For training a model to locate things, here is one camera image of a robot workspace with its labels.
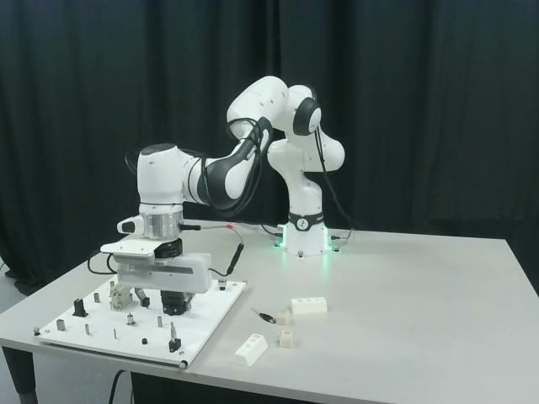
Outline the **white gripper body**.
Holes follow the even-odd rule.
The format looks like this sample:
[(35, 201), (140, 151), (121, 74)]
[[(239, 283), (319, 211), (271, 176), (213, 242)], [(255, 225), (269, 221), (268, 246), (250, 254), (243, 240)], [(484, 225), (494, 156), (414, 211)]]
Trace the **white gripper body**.
[(133, 288), (204, 294), (211, 287), (211, 255), (189, 252), (175, 258), (117, 257), (118, 280)]

